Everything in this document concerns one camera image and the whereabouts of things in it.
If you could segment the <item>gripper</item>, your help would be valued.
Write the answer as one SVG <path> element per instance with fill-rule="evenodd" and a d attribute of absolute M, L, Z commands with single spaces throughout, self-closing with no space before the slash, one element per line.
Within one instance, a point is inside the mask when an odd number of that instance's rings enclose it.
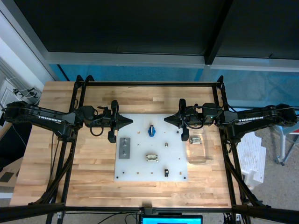
<path fill-rule="evenodd" d="M 110 128 L 107 137 L 110 143 L 116 143 L 115 130 L 116 130 L 117 120 L 120 122 L 118 123 L 118 129 L 121 129 L 133 123 L 132 119 L 123 117 L 122 115 L 118 114 L 118 111 L 119 111 L 118 102 L 117 100 L 113 100 L 111 102 L 111 109 L 108 109 L 108 107 L 104 107 L 103 114 L 101 116 L 100 127 Z"/>
<path fill-rule="evenodd" d="M 164 118 L 164 122 L 174 125 L 177 128 L 182 128 L 181 140 L 188 141 L 190 134 L 189 129 L 199 130 L 202 128 L 202 118 L 196 111 L 197 104 L 195 106 L 186 106 L 186 100 L 179 100 L 179 113 L 173 114 Z"/>

